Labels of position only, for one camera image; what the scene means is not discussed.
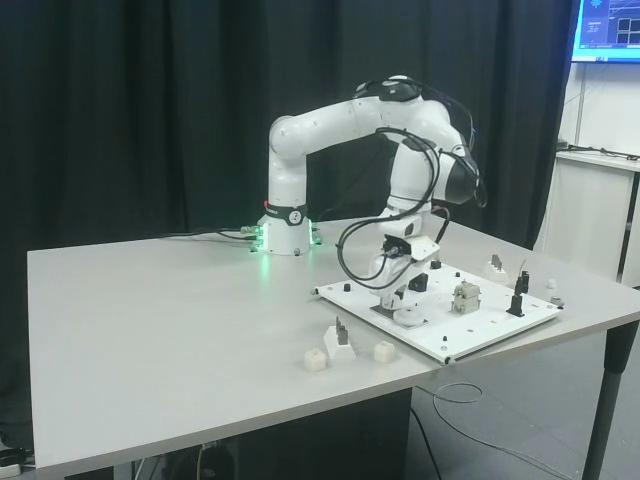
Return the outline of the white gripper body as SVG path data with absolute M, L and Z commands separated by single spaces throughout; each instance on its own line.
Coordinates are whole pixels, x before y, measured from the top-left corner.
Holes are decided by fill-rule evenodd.
M 409 255 L 377 255 L 369 262 L 367 290 L 379 298 L 391 298 L 408 283 L 416 261 Z

